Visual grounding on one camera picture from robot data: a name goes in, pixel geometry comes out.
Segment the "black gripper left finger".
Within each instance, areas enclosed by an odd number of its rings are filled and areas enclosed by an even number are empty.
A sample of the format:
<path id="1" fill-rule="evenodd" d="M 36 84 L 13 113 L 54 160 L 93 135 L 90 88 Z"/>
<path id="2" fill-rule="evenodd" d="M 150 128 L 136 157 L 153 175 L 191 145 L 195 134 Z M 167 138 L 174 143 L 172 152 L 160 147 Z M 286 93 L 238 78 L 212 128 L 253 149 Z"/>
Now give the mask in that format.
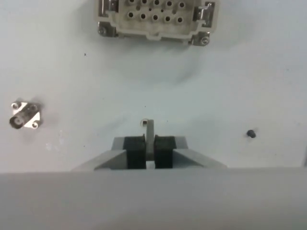
<path id="1" fill-rule="evenodd" d="M 116 137 L 111 150 L 99 156 L 95 170 L 132 170 L 146 168 L 145 136 Z"/>

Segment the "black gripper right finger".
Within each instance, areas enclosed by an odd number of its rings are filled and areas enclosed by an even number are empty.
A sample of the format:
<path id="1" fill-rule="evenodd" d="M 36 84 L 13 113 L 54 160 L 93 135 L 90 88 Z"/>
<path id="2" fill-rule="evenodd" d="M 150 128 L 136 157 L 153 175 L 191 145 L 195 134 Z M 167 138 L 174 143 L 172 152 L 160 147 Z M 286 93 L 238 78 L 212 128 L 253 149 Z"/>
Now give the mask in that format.
<path id="1" fill-rule="evenodd" d="M 188 147 L 184 136 L 158 136 L 154 138 L 156 169 L 218 168 L 227 166 Z"/>

